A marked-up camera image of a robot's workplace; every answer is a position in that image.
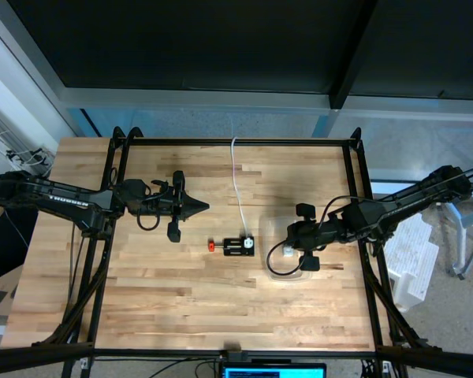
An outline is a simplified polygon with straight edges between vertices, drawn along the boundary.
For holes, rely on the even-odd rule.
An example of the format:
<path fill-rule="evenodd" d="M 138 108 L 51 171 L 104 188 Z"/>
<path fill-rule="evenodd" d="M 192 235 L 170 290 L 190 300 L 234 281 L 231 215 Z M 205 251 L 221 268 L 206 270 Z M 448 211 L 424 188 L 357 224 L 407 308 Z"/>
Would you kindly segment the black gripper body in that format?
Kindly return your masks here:
<path fill-rule="evenodd" d="M 160 199 L 160 214 L 171 217 L 167 225 L 167 237 L 172 243 L 181 241 L 181 231 L 179 229 L 179 220 L 181 219 L 181 210 L 183 206 L 184 193 L 184 173 L 177 170 L 173 173 L 173 185 L 168 187 L 166 194 Z"/>
<path fill-rule="evenodd" d="M 296 205 L 296 215 L 302 217 L 287 227 L 286 245 L 303 253 L 299 259 L 299 270 L 318 272 L 319 257 L 314 256 L 315 250 L 323 250 L 328 244 L 339 240 L 338 229 L 330 221 L 319 226 L 315 222 L 316 212 L 313 205 L 300 203 Z"/>

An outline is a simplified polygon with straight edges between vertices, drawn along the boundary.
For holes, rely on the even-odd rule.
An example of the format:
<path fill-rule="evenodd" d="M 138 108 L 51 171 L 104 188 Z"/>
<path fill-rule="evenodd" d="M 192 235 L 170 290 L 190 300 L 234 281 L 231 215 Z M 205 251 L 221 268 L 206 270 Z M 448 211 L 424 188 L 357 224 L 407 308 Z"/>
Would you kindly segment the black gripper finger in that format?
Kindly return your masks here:
<path fill-rule="evenodd" d="M 184 206 L 208 206 L 208 203 L 192 198 L 186 192 L 182 194 L 182 201 Z"/>
<path fill-rule="evenodd" d="M 208 210 L 209 206 L 185 206 L 182 209 L 182 221 L 186 221 L 190 217 L 195 216 L 198 213 Z"/>

